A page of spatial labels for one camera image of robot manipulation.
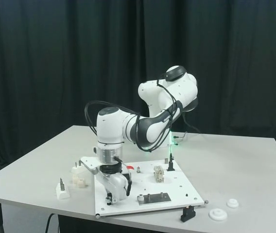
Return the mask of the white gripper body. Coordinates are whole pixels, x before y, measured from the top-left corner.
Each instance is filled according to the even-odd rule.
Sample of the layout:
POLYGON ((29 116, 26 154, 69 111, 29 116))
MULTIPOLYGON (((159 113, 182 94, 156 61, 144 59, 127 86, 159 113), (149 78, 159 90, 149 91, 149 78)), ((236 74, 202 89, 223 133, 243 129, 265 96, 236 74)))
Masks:
POLYGON ((117 201, 127 199, 128 180, 121 173, 110 174, 109 176, 99 172, 95 175, 96 180, 102 184, 105 190, 111 192, 111 197, 115 196, 117 201))

